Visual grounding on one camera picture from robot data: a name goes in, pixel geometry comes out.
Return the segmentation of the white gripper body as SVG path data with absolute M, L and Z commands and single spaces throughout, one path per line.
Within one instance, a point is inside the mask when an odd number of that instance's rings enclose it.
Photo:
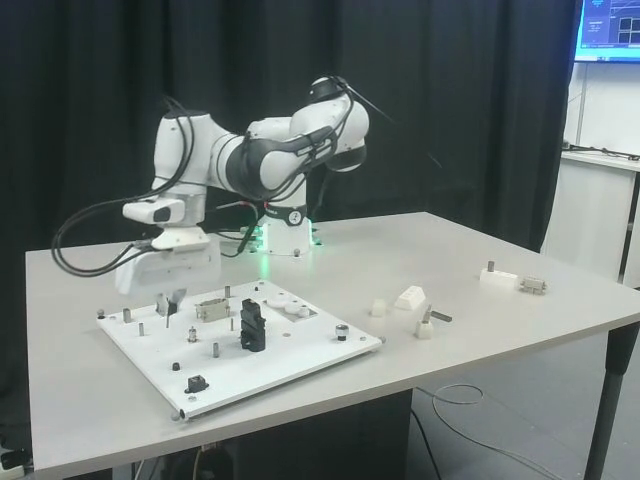
M 152 250 L 136 242 L 116 269 L 116 290 L 126 296 L 155 296 L 217 280 L 220 243 L 212 239 L 195 250 Z

